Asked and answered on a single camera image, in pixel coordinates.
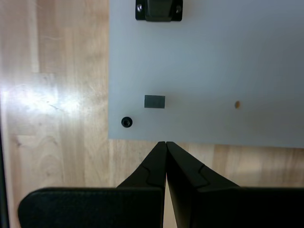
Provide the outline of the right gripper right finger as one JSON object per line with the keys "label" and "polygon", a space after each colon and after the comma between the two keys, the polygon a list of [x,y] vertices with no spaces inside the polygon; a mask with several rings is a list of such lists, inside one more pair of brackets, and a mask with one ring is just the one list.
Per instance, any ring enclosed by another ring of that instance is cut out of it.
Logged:
{"label": "right gripper right finger", "polygon": [[167,143],[167,181],[180,228],[301,228],[302,188],[241,187]]}

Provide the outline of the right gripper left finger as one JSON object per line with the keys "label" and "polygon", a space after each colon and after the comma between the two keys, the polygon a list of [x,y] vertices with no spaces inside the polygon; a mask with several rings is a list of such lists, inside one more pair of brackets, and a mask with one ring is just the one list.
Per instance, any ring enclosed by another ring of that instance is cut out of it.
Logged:
{"label": "right gripper left finger", "polygon": [[116,188],[42,188],[19,204],[22,228],[161,228],[166,143]]}

